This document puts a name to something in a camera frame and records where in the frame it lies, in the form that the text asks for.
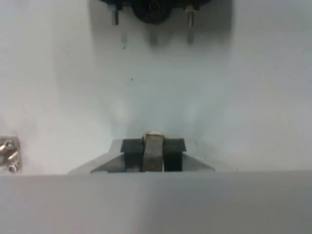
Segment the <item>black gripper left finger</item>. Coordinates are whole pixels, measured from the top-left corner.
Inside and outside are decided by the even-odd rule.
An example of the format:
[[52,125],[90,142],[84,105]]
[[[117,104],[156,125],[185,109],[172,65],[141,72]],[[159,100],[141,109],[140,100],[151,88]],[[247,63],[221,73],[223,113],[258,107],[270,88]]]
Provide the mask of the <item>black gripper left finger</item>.
[[113,140],[106,155],[112,159],[91,170],[91,173],[139,173],[143,172],[144,141],[142,138]]

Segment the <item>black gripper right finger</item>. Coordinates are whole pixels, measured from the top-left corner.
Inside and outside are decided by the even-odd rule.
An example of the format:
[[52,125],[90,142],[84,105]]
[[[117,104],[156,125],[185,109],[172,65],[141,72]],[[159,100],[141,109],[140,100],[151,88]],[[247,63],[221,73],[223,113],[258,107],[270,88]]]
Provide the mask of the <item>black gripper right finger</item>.
[[210,164],[196,158],[202,156],[197,151],[194,140],[165,138],[163,142],[163,170],[165,172],[215,171]]

